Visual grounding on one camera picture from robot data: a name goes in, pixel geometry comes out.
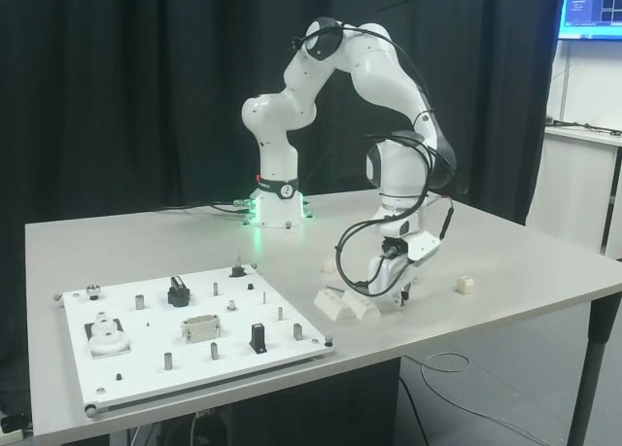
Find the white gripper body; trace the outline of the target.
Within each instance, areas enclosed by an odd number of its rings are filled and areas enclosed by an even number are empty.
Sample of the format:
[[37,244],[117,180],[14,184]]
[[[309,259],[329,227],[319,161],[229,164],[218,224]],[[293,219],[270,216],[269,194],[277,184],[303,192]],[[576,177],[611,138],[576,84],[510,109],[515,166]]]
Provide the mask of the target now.
[[398,298],[414,283],[414,265],[407,255],[393,258],[373,257],[368,266],[367,293]]

